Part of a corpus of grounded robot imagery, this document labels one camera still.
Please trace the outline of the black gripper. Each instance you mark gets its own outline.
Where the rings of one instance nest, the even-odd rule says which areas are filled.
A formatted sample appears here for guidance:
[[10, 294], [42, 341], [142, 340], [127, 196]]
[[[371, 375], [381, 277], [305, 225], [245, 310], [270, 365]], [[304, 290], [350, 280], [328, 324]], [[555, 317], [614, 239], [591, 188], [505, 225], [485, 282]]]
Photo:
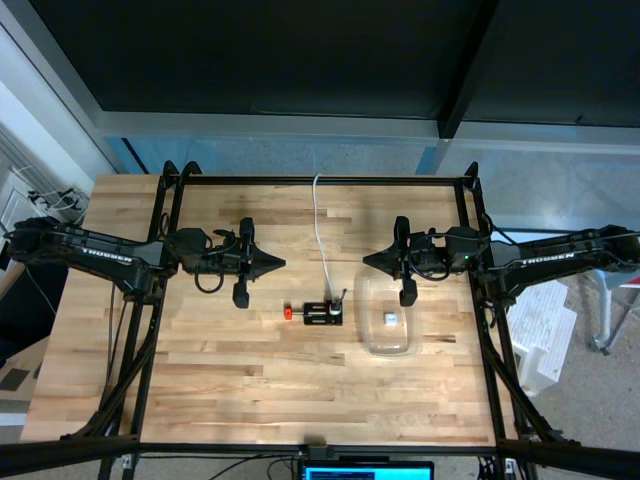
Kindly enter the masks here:
[[432, 282], [449, 277], [449, 266], [433, 244], [434, 233], [434, 229], [429, 233], [412, 233], [409, 219], [398, 216], [393, 229], [394, 244], [363, 258], [365, 265], [401, 281], [399, 299], [402, 307], [413, 306], [418, 298], [414, 275]]
[[262, 251], [254, 245], [255, 226], [253, 219], [245, 217], [240, 221], [239, 233], [217, 229], [214, 233], [223, 238], [223, 243], [218, 249], [220, 272], [234, 274], [237, 281], [233, 285], [232, 300], [237, 308], [249, 307], [248, 282], [284, 268], [286, 261], [274, 255]]

